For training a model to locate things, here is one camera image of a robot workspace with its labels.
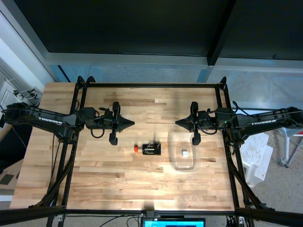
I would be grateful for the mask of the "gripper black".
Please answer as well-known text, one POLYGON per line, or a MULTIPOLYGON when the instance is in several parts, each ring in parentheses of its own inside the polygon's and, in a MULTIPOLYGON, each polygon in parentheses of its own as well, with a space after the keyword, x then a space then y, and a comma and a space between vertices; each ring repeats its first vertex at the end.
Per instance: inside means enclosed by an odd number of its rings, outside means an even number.
POLYGON ((109 142, 111 145, 118 144, 118 138, 116 137, 117 131, 121 132, 126 128, 135 125, 134 121, 128 120, 120 115, 121 107, 119 102, 113 103, 112 111, 104 118, 103 125, 105 129, 111 129, 109 134, 109 142))
POLYGON ((192 102, 190 113, 188 117, 175 121, 175 124, 188 131, 192 131, 194 133, 192 143, 193 145, 199 145, 201 142, 199 130, 206 135, 211 135, 211 132, 209 132, 209 130, 211 130, 210 116, 206 111, 198 111, 197 102, 192 102))

